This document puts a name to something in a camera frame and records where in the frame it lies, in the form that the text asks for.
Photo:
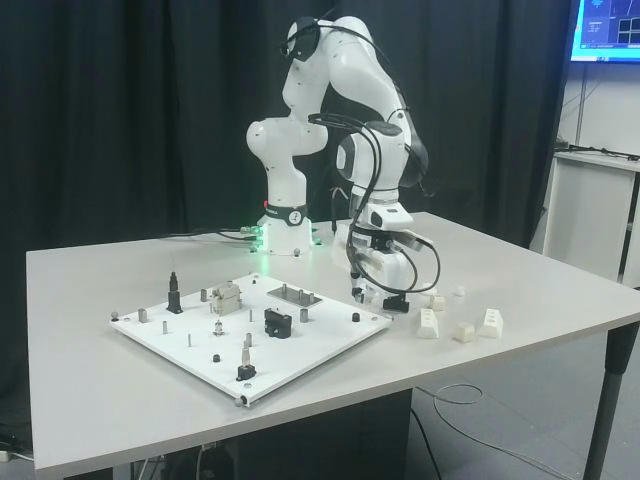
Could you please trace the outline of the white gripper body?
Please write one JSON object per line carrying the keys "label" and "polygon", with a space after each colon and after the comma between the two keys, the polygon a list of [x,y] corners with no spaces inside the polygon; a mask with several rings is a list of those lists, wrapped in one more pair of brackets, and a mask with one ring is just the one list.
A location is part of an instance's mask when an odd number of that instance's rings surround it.
{"label": "white gripper body", "polygon": [[366,289],[365,301],[404,294],[417,283],[417,267],[402,249],[347,247],[351,285]]}

